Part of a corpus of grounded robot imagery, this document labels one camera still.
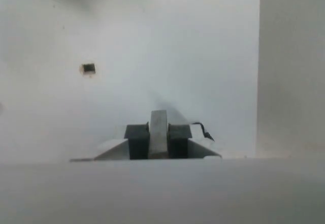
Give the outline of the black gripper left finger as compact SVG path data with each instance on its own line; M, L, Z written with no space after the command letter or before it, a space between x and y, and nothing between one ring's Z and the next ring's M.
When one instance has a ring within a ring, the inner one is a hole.
M149 124L128 124L116 129L115 138L100 144L95 161L148 159Z

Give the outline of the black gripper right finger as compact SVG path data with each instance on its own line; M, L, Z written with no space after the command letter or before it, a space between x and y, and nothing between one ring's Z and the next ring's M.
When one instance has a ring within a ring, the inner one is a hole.
M200 122L168 124L168 154L172 159L222 158L214 139Z

